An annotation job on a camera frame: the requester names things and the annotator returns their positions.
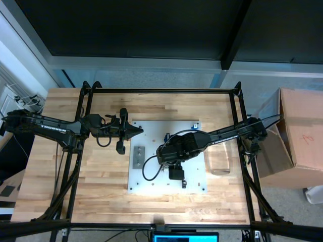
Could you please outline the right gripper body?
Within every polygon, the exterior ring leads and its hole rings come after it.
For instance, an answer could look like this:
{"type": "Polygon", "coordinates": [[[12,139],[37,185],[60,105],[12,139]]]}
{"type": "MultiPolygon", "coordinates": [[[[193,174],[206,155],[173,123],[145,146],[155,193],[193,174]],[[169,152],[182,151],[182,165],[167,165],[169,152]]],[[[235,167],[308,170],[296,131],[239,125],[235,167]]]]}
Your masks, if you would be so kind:
{"type": "Polygon", "coordinates": [[[182,163],[196,157],[196,139],[194,135],[172,136],[156,151],[159,165],[170,168],[182,168],[182,163]]]}

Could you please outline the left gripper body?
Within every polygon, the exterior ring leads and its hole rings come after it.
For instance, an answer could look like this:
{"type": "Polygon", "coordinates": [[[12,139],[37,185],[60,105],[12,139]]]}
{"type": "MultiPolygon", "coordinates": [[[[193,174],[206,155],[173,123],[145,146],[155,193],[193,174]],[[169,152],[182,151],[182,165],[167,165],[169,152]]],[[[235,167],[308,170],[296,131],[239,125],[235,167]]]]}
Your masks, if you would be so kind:
{"type": "Polygon", "coordinates": [[[119,140],[116,144],[116,151],[120,155],[125,154],[124,139],[126,134],[126,123],[128,122],[128,111],[126,108],[121,108],[119,113],[119,128],[118,128],[118,137],[119,140]]]}

